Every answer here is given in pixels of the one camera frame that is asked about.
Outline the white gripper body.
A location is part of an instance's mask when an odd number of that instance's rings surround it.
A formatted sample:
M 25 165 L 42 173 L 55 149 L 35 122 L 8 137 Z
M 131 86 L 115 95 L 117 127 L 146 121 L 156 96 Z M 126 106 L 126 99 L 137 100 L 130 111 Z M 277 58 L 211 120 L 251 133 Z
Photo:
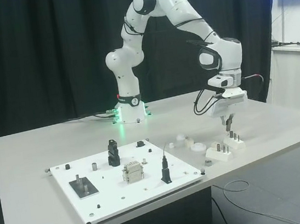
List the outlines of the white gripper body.
M 241 112 L 247 107 L 247 100 L 246 91 L 244 91 L 243 96 L 221 99 L 209 109 L 208 116 L 218 118 Z

